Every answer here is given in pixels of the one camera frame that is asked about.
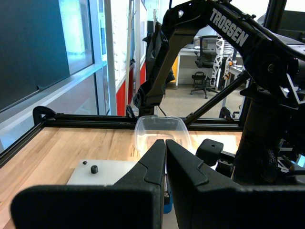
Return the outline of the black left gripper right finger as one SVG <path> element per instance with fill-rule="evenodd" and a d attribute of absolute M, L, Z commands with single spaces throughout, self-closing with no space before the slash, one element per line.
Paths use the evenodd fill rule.
<path fill-rule="evenodd" d="M 241 186 L 173 140 L 167 176 L 181 229 L 302 229 L 301 186 Z"/>

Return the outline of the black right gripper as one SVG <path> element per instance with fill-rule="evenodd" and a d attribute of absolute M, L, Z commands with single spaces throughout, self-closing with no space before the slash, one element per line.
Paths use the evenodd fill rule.
<path fill-rule="evenodd" d="M 205 139 L 197 148 L 196 156 L 220 174 L 231 177 L 235 154 L 224 151 L 224 144 L 211 139 Z"/>

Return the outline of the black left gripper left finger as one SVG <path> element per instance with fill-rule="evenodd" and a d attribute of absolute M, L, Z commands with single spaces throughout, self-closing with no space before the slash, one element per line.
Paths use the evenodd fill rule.
<path fill-rule="evenodd" d="M 18 229 L 160 229 L 166 146 L 157 140 L 114 185 L 41 185 L 19 192 L 10 213 Z"/>

